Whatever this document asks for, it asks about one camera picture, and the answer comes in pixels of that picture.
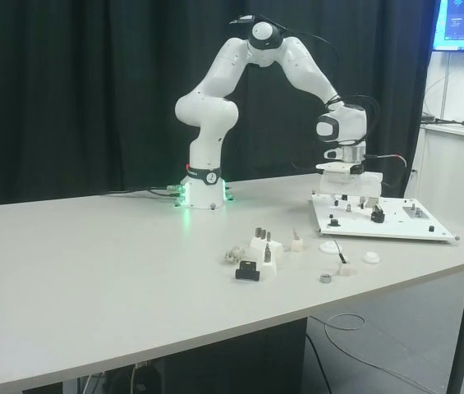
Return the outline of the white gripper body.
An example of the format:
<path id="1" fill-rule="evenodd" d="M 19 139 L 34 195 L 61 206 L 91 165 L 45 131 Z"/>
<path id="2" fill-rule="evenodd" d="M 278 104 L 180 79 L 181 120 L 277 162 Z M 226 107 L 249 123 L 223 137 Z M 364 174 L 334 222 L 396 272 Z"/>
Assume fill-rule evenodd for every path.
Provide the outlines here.
<path id="1" fill-rule="evenodd" d="M 378 198 L 382 193 L 382 174 L 380 172 L 349 174 L 324 171 L 319 175 L 318 193 Z"/>

